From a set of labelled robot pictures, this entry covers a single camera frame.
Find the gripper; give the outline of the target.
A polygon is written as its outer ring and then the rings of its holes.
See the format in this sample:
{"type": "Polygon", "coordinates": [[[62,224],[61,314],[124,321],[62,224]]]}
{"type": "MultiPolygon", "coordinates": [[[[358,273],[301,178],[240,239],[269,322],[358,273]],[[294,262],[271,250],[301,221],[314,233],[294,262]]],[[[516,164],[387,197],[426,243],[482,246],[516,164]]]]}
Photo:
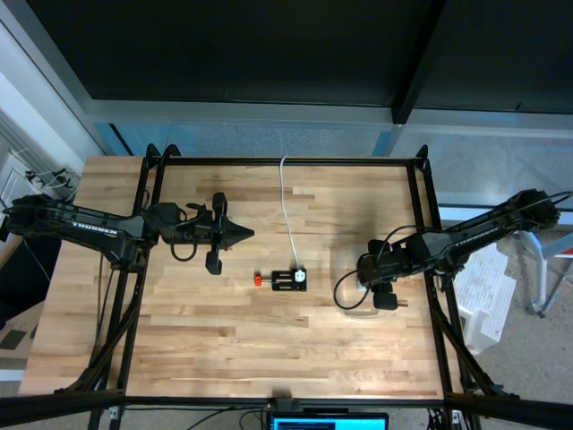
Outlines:
{"type": "Polygon", "coordinates": [[[227,214],[227,199],[223,193],[215,193],[213,195],[212,210],[213,220],[210,229],[210,250],[206,254],[205,267],[209,274],[220,274],[222,272],[222,262],[219,259],[219,251],[222,246],[224,230],[227,234],[233,234],[224,239],[224,248],[226,250],[253,237],[254,231],[225,218],[227,214]]]}
{"type": "Polygon", "coordinates": [[[377,310],[395,311],[398,298],[393,292],[392,282],[397,278],[398,258],[392,254],[389,242],[384,240],[370,240],[368,251],[372,255],[369,288],[373,293],[373,306],[377,310]]]}

